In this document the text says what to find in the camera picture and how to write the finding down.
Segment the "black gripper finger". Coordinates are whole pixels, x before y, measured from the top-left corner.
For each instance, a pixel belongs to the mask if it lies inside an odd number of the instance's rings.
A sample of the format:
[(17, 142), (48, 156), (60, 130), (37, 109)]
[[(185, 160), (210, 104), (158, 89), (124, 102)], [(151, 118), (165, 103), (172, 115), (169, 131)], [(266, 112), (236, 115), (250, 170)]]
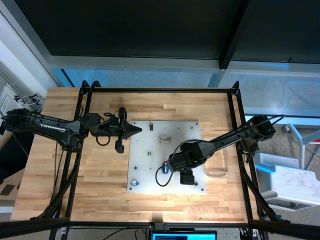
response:
[(124, 138), (125, 138), (125, 139), (128, 139), (128, 138), (132, 137), (133, 135), (136, 135), (136, 134), (138, 134), (138, 133), (140, 133), (140, 132), (142, 132), (141, 129), (126, 130), (126, 131), (124, 132)]
[(124, 128), (126, 130), (142, 130), (140, 127), (130, 124), (127, 120), (124, 122)]

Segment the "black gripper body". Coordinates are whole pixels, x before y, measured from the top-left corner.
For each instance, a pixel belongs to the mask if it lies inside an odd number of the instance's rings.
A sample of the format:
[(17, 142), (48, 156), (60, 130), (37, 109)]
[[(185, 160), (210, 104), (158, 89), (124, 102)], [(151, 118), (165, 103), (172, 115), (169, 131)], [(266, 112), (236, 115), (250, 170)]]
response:
[[(115, 141), (115, 150), (117, 153), (123, 154), (125, 149), (123, 145), (125, 132), (124, 123), (127, 120), (127, 111), (124, 107), (121, 107), (118, 110), (118, 117), (110, 112), (106, 112), (104, 115), (109, 117), (109, 119), (98, 125), (96, 130), (96, 143), (99, 146), (104, 147), (110, 143), (111, 137), (117, 137), (117, 140)], [(100, 143), (99, 137), (107, 137), (107, 143)]]
[(180, 184), (192, 186), (195, 184), (193, 169), (200, 165), (198, 156), (190, 150), (181, 151), (182, 161), (180, 166)]

